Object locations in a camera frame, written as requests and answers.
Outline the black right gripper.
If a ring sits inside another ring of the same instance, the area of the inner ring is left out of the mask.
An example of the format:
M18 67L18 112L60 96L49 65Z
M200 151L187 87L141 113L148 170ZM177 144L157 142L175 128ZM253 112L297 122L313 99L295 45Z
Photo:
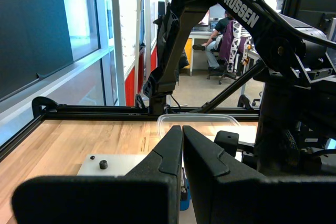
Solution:
M335 82L310 88L268 83L261 102L253 154L242 163L224 154L231 174L242 176L335 175Z

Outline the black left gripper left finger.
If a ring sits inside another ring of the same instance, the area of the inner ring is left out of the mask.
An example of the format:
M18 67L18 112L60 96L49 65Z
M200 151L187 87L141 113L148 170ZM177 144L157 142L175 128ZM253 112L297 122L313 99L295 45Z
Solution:
M173 126L126 175L39 176L12 195L18 223L178 223L183 134Z

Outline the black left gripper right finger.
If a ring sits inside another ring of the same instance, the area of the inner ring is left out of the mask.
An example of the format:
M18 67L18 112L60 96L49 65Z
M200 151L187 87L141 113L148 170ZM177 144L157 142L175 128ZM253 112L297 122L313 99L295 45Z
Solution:
M198 223L335 223L333 176L267 177L191 126L183 133Z

